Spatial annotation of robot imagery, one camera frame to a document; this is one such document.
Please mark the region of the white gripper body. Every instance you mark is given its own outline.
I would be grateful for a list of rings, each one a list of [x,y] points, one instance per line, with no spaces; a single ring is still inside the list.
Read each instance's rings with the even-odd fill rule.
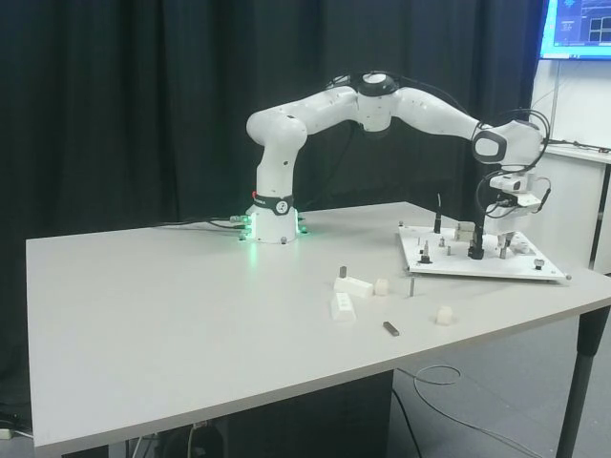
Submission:
[[[521,231],[525,225],[524,213],[517,208],[497,209],[484,219],[483,230],[486,235],[505,237]]]

